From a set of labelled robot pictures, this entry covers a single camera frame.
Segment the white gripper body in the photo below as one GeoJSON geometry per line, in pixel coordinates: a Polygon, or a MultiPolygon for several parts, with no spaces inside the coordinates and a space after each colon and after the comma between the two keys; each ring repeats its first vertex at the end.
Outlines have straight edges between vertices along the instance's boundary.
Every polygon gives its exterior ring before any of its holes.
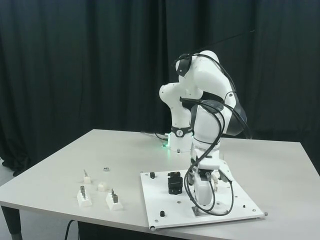
{"type": "Polygon", "coordinates": [[[216,201],[212,177],[210,174],[207,176],[200,176],[199,174],[196,174],[194,176],[194,192],[195,201],[200,207],[209,206],[209,209],[214,208],[216,201]]]}

